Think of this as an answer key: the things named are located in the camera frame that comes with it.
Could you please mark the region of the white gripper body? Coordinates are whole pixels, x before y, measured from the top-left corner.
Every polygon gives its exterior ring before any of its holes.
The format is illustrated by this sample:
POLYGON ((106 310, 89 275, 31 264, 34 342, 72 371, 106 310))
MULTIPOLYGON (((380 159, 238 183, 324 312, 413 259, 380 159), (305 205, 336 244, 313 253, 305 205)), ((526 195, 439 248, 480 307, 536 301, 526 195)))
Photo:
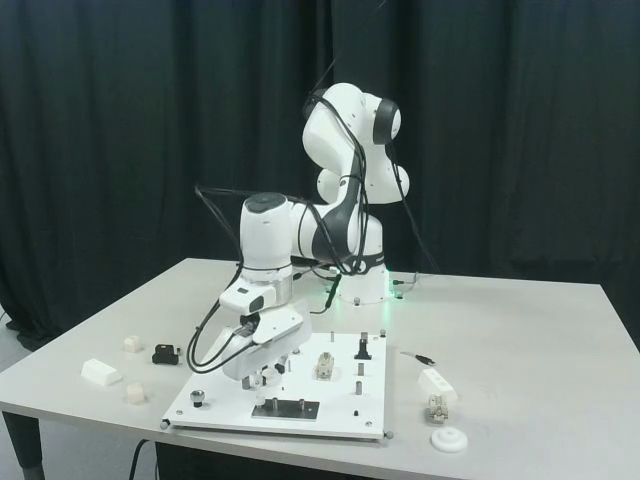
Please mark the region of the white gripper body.
POLYGON ((234 333, 222 352, 222 372, 233 380, 245 377, 276 363, 307 342, 312 322, 307 303, 289 303, 259 313, 256 327, 238 326, 223 331, 223 342, 234 333))

